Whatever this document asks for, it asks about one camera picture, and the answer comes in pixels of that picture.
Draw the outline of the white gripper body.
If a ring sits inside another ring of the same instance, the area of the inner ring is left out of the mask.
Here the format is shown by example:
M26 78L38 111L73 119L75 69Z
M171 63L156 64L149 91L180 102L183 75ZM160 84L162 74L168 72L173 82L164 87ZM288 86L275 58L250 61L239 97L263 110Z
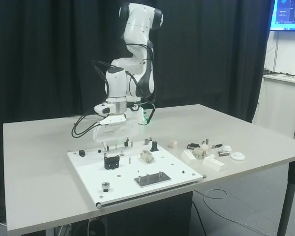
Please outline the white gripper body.
M136 122L124 122L115 124L98 123L93 129L93 140L97 143L108 143L126 138L132 138L138 134L138 124Z

